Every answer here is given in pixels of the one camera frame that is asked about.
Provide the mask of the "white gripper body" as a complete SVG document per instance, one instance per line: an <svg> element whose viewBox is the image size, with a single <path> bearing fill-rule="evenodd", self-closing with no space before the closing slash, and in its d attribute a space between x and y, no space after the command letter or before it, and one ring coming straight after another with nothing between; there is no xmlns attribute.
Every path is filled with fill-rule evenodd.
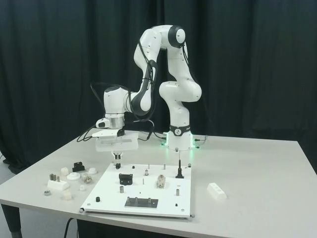
<svg viewBox="0 0 317 238"><path fill-rule="evenodd" d="M138 135L127 134L120 137L102 137L96 140L98 152L127 151L138 149Z"/></svg>

